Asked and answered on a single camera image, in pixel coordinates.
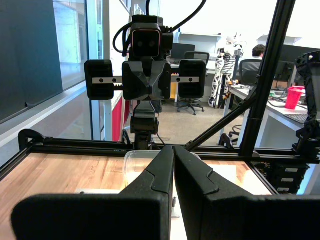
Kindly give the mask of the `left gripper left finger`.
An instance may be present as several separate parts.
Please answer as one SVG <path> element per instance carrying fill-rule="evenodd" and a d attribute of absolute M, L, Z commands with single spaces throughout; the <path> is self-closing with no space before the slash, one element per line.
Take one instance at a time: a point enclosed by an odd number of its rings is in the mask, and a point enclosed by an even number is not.
<path fill-rule="evenodd" d="M 166 146 L 118 194 L 38 194 L 19 202 L 11 225 L 18 240 L 168 240 L 174 150 Z"/>

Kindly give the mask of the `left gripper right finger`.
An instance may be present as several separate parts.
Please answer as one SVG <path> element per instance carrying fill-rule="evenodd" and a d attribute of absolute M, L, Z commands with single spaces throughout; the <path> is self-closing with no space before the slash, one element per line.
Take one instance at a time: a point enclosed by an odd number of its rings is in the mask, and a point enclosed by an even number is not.
<path fill-rule="evenodd" d="M 317 240 L 317 195 L 253 195 L 183 147 L 174 148 L 175 186 L 190 240 Z"/>

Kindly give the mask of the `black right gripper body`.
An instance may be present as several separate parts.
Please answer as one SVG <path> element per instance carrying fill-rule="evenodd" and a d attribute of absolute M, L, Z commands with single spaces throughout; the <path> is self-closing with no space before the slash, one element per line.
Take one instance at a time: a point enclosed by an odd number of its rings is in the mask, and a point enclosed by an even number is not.
<path fill-rule="evenodd" d="M 143 72 L 150 82 L 152 62 L 167 61 L 141 62 Z M 122 71 L 120 76 L 115 76 L 110 60 L 88 60 L 84 64 L 84 72 L 90 100 L 111 100 L 115 91 L 123 92 Z M 180 95 L 187 94 L 199 98 L 205 87 L 206 75 L 207 67 L 202 60 L 182 60 L 178 68 L 171 67 L 171 84 L 178 83 Z"/>

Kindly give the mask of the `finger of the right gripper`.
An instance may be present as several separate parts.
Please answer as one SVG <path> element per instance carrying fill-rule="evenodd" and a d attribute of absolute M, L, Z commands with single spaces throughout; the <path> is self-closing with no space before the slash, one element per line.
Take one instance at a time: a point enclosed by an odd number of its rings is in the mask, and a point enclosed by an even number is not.
<path fill-rule="evenodd" d="M 151 100 L 149 82 L 141 61 L 125 61 L 122 64 L 123 97 L 127 101 Z"/>
<path fill-rule="evenodd" d="M 171 96 L 171 65 L 166 61 L 153 61 L 149 78 L 150 99 L 168 100 Z"/>

